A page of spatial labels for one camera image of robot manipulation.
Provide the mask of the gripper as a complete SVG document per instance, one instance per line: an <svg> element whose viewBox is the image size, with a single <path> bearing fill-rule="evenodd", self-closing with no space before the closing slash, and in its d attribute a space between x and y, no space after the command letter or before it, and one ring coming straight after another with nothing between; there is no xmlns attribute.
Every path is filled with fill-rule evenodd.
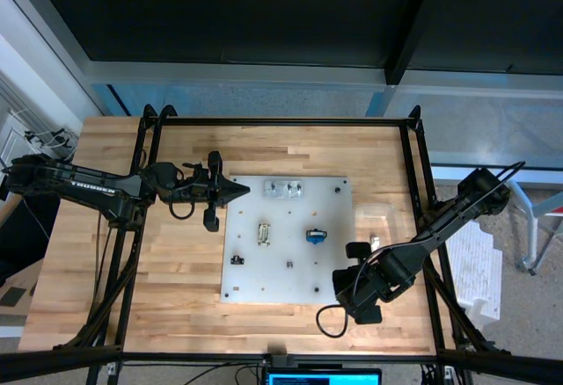
<svg viewBox="0 0 563 385"><path fill-rule="evenodd" d="M250 192L250 187L239 183L236 179L223 177L223 159L218 151L208 154L208 168L200 170L200 175L193 190L194 201L206 202L208 207L203 212L203 225L207 231L219 230L219 219L216 209L221 203L221 180L223 189L228 190L223 195L223 206L225 207L233 200L241 198Z"/></svg>
<svg viewBox="0 0 563 385"><path fill-rule="evenodd" d="M357 324L381 323L383 317L377 303L387 296L384 270L372 255L369 243L348 243L346 251L349 258L357 260L357 264L352 266L347 312Z"/></svg>

